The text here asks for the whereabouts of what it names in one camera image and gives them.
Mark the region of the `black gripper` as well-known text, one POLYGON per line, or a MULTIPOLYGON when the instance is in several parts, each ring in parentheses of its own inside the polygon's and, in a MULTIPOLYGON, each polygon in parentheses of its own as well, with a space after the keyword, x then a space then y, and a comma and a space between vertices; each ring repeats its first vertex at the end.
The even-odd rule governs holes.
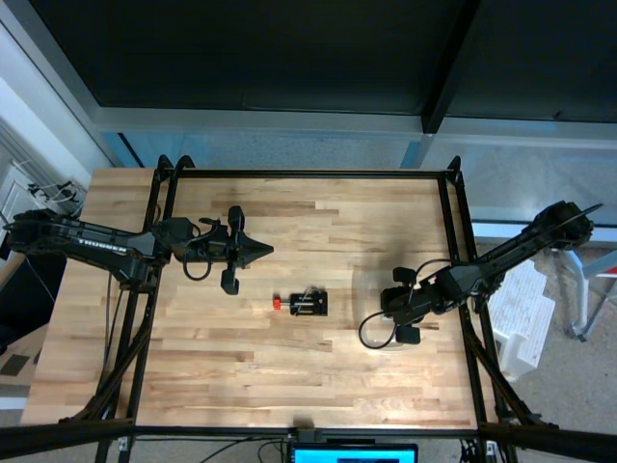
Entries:
POLYGON ((431 277, 418 281, 418 272, 395 267, 392 278, 398 286, 386 288, 381 292, 381 309, 394 324, 393 340, 399 344, 420 344, 418 324, 432 312, 434 290, 431 277))
POLYGON ((221 274, 221 287, 227 295, 237 295, 239 281, 235 277, 239 265, 241 246, 246 249, 240 255, 240 266, 246 268, 252 262, 274 253, 274 247, 248 237, 244 232, 245 216, 239 205, 228 211, 228 226, 220 220, 213 222, 207 238, 209 261, 224 262, 227 268, 221 274))

